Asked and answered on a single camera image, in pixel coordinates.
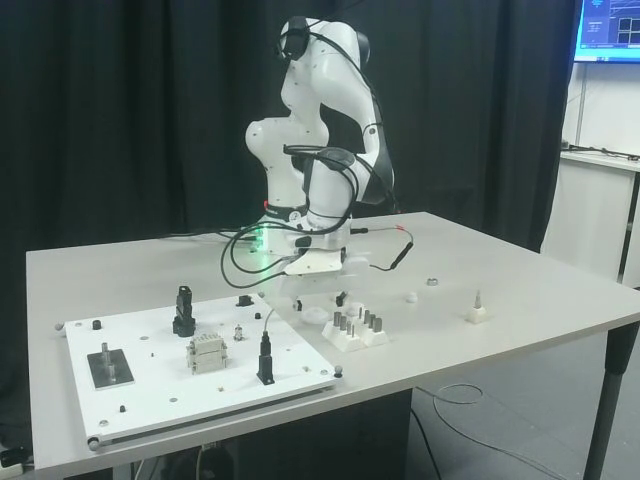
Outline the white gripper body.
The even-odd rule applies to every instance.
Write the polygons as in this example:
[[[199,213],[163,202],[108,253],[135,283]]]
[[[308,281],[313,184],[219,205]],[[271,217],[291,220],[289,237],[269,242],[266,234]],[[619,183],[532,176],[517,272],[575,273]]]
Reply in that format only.
[[[369,258],[341,252],[307,252],[284,267],[276,285],[280,297],[295,299],[310,294],[349,291],[368,272]]]

